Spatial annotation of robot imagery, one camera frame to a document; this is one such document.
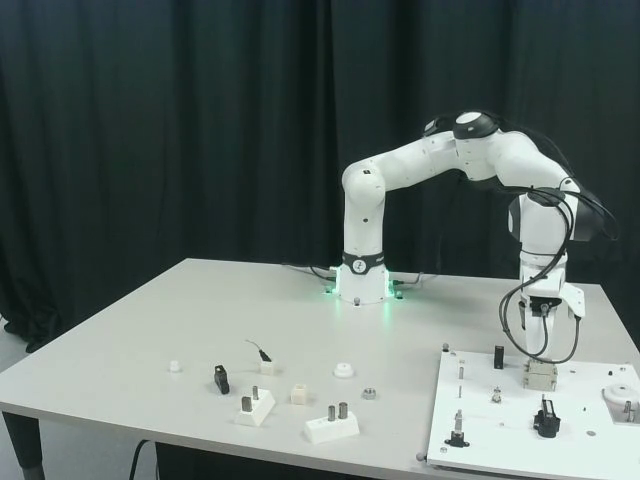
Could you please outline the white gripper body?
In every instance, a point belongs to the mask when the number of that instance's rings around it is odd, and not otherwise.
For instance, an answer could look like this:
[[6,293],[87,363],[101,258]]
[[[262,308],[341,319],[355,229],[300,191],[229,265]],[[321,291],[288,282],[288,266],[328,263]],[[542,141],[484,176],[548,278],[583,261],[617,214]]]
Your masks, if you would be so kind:
[[555,299],[521,299],[519,312],[525,335],[525,355],[543,358],[550,352],[557,302]]

